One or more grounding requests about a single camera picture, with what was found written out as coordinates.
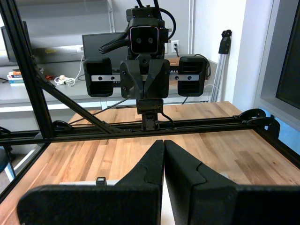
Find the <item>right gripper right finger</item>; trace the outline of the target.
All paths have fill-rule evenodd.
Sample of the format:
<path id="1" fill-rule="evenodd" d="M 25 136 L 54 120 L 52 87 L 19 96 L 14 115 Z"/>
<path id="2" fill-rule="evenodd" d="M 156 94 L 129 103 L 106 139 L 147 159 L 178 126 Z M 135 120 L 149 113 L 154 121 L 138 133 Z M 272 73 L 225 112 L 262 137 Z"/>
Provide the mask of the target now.
<path id="1" fill-rule="evenodd" d="M 171 140 L 165 178 L 178 225 L 296 225 L 298 186 L 239 185 Z"/>

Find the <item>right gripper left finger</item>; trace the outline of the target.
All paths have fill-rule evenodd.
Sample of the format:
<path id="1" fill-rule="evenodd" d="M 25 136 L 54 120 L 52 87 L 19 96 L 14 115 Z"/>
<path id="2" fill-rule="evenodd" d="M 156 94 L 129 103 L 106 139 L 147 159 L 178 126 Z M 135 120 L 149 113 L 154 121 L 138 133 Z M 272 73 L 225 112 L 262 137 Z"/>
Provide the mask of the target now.
<path id="1" fill-rule="evenodd" d="M 158 225 L 164 142 L 157 140 L 115 185 L 45 185 L 17 204 L 22 225 Z"/>

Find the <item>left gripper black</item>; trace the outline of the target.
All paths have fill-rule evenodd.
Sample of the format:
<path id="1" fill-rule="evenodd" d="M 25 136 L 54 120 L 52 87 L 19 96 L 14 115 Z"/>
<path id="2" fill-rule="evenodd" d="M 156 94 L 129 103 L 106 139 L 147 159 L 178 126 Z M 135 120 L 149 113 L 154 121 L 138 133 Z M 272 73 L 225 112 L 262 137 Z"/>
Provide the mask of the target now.
<path id="1" fill-rule="evenodd" d="M 153 59 L 139 55 L 134 60 L 122 61 L 117 72 L 109 58 L 86 60 L 84 75 L 91 97 L 109 97 L 114 88 L 121 89 L 123 98 L 167 98 L 171 81 L 184 97 L 203 94 L 207 61 L 203 57 L 184 56 L 173 63 L 169 59 Z"/>

